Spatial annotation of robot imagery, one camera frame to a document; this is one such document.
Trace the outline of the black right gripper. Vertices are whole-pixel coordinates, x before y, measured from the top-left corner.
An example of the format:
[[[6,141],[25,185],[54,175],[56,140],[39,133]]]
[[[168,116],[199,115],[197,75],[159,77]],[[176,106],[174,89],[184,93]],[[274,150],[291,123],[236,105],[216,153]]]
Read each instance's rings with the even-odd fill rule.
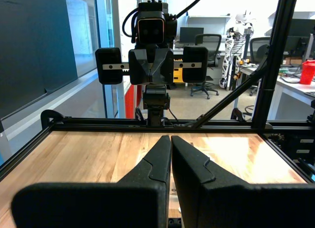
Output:
[[[183,69],[184,82],[199,83],[206,79],[208,49],[186,46],[182,55],[175,55],[169,47],[136,45],[123,63],[119,48],[99,48],[95,59],[101,84],[120,84],[124,76],[129,76],[132,85],[169,84],[175,68]]]

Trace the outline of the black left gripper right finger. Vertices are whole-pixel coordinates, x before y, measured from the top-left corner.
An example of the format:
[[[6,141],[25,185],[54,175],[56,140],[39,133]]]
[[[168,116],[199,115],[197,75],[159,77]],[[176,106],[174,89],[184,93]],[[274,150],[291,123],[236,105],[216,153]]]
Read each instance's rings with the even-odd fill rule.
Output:
[[[311,228],[313,184],[250,184],[172,137],[172,171],[187,228]]]

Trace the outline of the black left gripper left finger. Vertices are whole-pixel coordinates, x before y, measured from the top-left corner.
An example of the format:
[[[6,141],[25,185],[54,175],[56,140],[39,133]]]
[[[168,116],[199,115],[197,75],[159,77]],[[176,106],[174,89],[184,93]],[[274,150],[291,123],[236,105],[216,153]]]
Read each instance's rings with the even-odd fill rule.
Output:
[[[37,183],[11,202],[19,228],[165,228],[171,141],[162,136],[116,183]]]

